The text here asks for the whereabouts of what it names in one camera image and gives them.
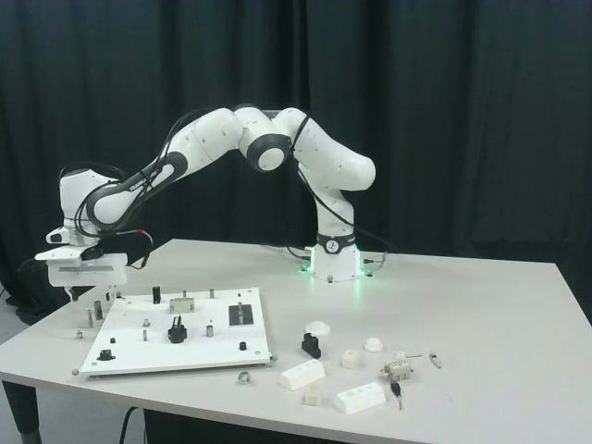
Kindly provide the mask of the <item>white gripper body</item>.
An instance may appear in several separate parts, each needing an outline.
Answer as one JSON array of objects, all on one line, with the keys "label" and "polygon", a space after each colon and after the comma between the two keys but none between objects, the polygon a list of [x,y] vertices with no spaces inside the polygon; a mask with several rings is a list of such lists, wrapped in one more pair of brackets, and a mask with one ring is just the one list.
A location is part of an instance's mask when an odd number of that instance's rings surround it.
[{"label": "white gripper body", "polygon": [[127,282],[125,253],[109,253],[83,261],[48,260],[48,279],[54,287],[116,286]]}]

